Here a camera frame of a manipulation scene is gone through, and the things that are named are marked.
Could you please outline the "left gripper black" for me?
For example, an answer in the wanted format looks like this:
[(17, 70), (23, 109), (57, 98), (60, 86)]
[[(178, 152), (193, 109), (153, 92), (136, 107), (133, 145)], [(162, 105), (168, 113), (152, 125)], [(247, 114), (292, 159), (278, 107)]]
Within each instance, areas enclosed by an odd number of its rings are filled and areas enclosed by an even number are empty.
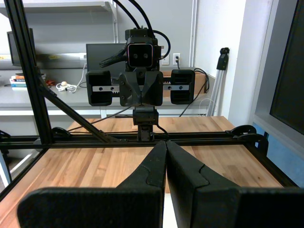
[(110, 71), (88, 71), (86, 74), (88, 101), (92, 106), (108, 106), (118, 97), (121, 106), (161, 106), (163, 92), (170, 92), (171, 103), (187, 105), (193, 102), (195, 72), (190, 69), (172, 70), (169, 77), (160, 71), (162, 49), (149, 29), (128, 29), (126, 44), (117, 54), (100, 62), (108, 67), (125, 63), (125, 70), (112, 83)]

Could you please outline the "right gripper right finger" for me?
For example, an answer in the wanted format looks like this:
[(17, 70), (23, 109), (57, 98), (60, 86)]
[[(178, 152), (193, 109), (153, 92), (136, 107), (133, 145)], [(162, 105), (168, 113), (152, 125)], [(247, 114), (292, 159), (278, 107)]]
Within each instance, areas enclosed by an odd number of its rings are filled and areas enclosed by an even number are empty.
[(301, 188), (245, 188), (213, 171), (174, 142), (167, 177), (180, 228), (301, 228)]

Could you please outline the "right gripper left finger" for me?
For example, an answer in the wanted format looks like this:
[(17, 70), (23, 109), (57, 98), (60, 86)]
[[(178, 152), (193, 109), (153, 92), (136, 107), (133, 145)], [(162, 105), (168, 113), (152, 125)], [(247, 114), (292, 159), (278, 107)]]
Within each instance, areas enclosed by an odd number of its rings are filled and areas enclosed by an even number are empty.
[(22, 228), (160, 228), (166, 143), (159, 142), (115, 188), (41, 188), (18, 205)]

